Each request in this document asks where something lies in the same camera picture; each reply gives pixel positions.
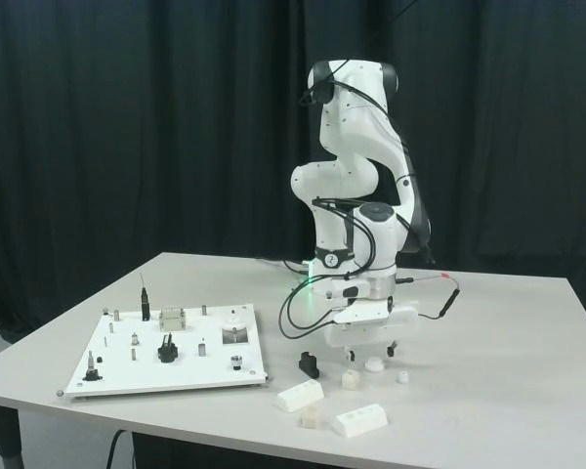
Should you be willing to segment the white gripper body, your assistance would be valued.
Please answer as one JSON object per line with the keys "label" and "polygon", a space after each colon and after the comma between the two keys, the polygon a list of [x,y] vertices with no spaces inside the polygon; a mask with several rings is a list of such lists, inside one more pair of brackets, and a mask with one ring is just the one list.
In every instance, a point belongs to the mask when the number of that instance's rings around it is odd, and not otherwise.
{"label": "white gripper body", "polygon": [[397,341],[418,327],[418,303],[353,303],[338,310],[324,330],[331,347]]}

